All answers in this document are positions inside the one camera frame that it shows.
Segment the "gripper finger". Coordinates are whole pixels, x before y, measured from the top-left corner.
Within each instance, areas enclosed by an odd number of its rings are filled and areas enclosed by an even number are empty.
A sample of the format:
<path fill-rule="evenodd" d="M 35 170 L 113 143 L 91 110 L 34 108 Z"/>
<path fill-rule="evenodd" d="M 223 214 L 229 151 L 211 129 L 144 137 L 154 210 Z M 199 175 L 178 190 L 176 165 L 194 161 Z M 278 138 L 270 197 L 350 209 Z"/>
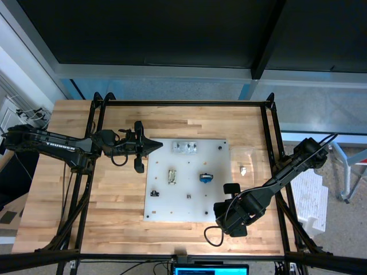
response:
<path fill-rule="evenodd" d="M 152 152 L 163 147 L 163 144 L 145 144 L 143 146 L 142 156 L 147 157 Z"/>
<path fill-rule="evenodd" d="M 142 138 L 142 144 L 144 147 L 162 147 L 163 143 L 148 139 L 147 137 Z"/>

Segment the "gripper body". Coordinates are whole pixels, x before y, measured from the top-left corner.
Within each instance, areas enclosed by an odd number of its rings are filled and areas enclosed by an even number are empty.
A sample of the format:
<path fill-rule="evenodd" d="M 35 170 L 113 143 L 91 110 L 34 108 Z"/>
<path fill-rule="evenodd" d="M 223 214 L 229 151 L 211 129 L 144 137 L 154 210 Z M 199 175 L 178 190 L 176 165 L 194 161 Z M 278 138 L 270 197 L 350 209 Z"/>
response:
<path fill-rule="evenodd" d="M 227 183 L 224 185 L 224 193 L 230 194 L 231 200 L 227 200 L 228 207 L 224 214 L 223 231 L 230 237 L 246 237 L 245 220 L 247 213 L 241 205 L 240 185 L 238 183 Z"/>
<path fill-rule="evenodd" d="M 130 155 L 135 155 L 134 169 L 139 174 L 144 173 L 145 167 L 142 163 L 144 129 L 142 122 L 136 121 L 134 123 L 134 132 L 131 129 L 120 129 L 120 132 L 125 133 L 122 145 L 123 155 L 126 156 L 126 159 Z"/>

